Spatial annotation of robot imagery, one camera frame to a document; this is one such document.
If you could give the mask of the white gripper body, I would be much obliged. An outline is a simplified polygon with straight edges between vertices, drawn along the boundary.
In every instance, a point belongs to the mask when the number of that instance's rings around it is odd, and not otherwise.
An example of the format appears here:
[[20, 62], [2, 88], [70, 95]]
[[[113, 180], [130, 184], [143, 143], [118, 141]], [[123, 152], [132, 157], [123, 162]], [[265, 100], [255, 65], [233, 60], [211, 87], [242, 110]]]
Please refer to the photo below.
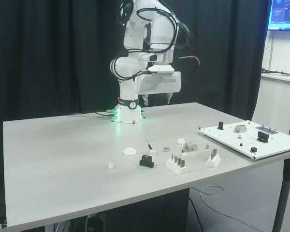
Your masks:
[[177, 93], [180, 89], [181, 72], [142, 74], [134, 81], [134, 91], [139, 95]]

